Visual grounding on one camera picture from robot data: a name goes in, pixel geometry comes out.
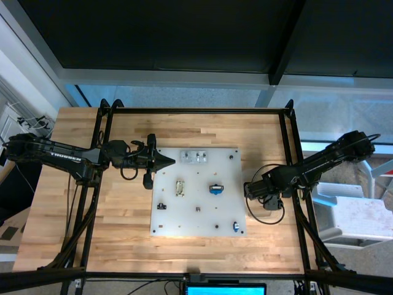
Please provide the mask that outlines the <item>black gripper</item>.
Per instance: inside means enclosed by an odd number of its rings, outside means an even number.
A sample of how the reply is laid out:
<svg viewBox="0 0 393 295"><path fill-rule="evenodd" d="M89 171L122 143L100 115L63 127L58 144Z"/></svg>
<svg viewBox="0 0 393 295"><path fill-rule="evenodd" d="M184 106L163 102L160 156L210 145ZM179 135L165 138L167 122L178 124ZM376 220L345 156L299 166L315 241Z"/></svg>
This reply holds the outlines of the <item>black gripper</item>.
<svg viewBox="0 0 393 295"><path fill-rule="evenodd" d="M156 171L174 165L176 160L163 155L161 149L157 151L157 140L153 133L147 136L146 144L138 140L131 141L131 144L137 148L126 153L126 156L123 158L123 167L134 169L135 174L133 177L123 176L123 178L127 181L134 180L138 176L139 170L145 169L146 172L143 176L142 184L145 189L153 189L152 173L155 170L155 158L157 161L161 161L156 164Z"/></svg>
<svg viewBox="0 0 393 295"><path fill-rule="evenodd" d="M267 185L264 181L245 182L245 198L263 198L267 196Z"/></svg>

